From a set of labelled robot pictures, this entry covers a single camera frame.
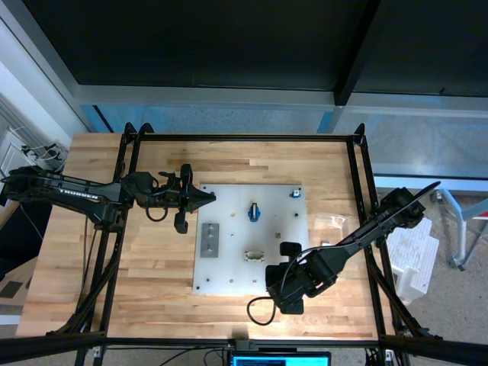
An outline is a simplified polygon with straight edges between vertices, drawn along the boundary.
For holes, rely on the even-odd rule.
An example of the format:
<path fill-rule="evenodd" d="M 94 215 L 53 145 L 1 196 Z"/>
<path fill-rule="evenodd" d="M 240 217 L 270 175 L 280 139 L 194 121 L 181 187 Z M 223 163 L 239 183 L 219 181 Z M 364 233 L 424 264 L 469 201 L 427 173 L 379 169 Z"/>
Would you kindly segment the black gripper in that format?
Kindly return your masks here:
<path fill-rule="evenodd" d="M 188 222 L 186 221 L 186 213 L 194 212 L 200 207 L 213 203 L 216 196 L 213 192 L 206 192 L 198 189 L 193 183 L 193 171 L 189 164 L 184 164 L 180 169 L 180 176 L 177 177 L 175 173 L 159 172 L 158 175 L 167 178 L 166 183 L 158 188 L 154 188 L 149 194 L 149 198 L 145 203 L 146 217 L 155 223 L 163 221 L 169 212 L 169 208 L 176 208 L 178 212 L 175 214 L 174 228 L 177 233 L 188 232 Z M 150 208 L 163 208 L 164 214 L 160 218 L 154 218 L 150 215 Z"/>
<path fill-rule="evenodd" d="M 303 297 L 310 289 L 310 273 L 305 263 L 299 264 L 302 246 L 296 242 L 282 242 L 280 255 L 286 262 L 271 266 L 271 298 L 282 314 L 301 315 Z"/>

